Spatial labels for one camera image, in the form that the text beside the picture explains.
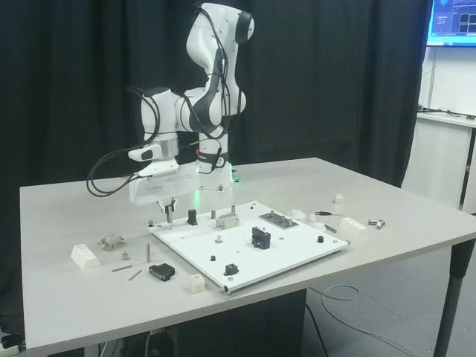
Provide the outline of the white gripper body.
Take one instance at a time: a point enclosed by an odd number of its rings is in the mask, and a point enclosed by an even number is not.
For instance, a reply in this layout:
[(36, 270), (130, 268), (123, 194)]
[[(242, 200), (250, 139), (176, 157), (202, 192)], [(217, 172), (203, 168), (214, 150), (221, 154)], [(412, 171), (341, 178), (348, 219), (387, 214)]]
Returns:
[(136, 205), (148, 205), (199, 189), (196, 165), (181, 165), (175, 173), (139, 178), (129, 185), (129, 198)]

